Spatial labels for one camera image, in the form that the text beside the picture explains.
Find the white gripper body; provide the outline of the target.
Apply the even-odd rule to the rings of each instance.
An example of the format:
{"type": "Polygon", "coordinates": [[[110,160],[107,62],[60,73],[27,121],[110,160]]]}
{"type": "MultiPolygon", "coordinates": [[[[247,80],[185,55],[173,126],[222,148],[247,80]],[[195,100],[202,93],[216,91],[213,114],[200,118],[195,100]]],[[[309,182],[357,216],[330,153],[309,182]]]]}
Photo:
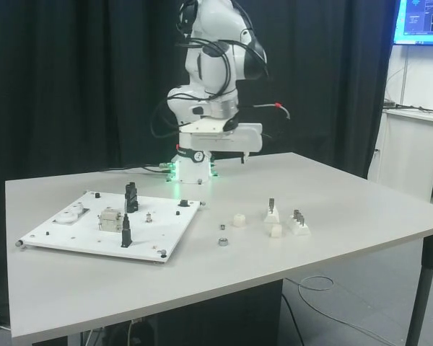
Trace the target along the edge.
{"type": "Polygon", "coordinates": [[[260,123],[240,123],[226,133],[184,133],[179,144],[194,151],[258,153],[263,148],[263,126],[260,123]]]}

